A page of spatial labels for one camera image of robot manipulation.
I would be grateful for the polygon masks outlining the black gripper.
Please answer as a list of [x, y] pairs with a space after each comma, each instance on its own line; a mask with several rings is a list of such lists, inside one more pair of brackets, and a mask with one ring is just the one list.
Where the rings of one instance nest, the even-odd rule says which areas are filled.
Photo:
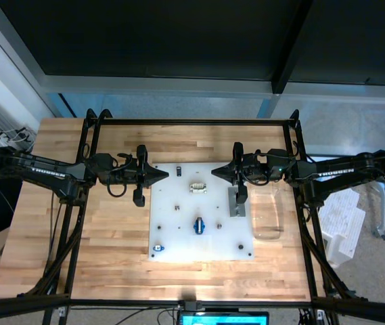
[[236, 203], [244, 204], [248, 199], [248, 189], [243, 177], [244, 147], [240, 142], [233, 145], [233, 159], [230, 163], [212, 170], [212, 175], [237, 186]]
[[168, 172], [151, 166], [147, 162], [147, 149], [144, 145], [137, 147], [137, 171], [136, 171], [136, 189], [133, 191], [133, 202], [137, 207], [145, 206], [145, 196], [143, 195], [143, 183], [145, 173], [148, 176], [145, 178], [145, 185], [152, 186], [158, 181], [162, 181], [169, 177]]

